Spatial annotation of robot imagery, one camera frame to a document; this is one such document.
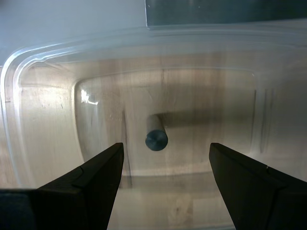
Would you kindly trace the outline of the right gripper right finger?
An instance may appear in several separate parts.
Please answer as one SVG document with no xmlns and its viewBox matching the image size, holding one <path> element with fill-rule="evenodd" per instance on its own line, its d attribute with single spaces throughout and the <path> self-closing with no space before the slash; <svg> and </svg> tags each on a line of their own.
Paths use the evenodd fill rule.
<svg viewBox="0 0 307 230">
<path fill-rule="evenodd" d="M 307 183 L 220 143 L 211 143 L 215 182 L 237 230 L 305 230 Z"/>
</svg>

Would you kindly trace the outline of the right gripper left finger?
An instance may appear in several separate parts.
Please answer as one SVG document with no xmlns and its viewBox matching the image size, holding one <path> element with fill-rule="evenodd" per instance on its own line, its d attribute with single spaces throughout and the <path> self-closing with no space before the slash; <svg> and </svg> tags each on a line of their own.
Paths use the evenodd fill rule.
<svg viewBox="0 0 307 230">
<path fill-rule="evenodd" d="M 124 162 L 116 143 L 35 191 L 39 230 L 107 229 Z"/>
</svg>

